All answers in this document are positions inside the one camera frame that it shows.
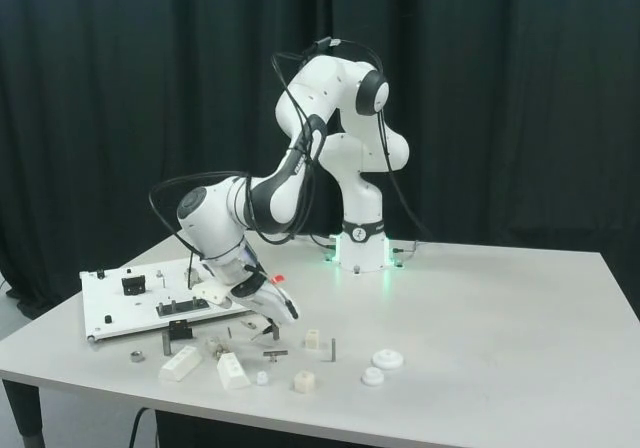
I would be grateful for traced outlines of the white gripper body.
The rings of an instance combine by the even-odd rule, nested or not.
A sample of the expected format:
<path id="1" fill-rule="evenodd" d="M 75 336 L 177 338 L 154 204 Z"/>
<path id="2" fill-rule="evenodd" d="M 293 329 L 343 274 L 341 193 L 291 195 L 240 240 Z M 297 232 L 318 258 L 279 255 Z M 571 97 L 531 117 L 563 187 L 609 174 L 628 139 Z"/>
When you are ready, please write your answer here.
<path id="1" fill-rule="evenodd" d="M 292 324 L 299 311 L 290 295 L 265 277 L 250 277 L 228 293 L 229 298 L 278 324 Z"/>

